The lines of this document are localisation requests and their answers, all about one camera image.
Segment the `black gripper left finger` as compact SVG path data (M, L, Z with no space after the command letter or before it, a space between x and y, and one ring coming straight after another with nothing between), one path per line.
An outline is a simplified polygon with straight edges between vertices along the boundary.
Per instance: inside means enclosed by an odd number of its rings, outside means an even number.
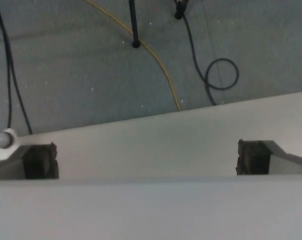
M21 145L0 160L0 180L46 180L59 178L56 145Z

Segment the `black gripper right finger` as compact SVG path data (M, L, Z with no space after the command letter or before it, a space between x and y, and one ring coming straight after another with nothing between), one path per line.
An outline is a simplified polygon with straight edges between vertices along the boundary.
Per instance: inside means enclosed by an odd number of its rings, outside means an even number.
M237 175L293 174L302 174L302 157L285 152L273 140L239 140Z

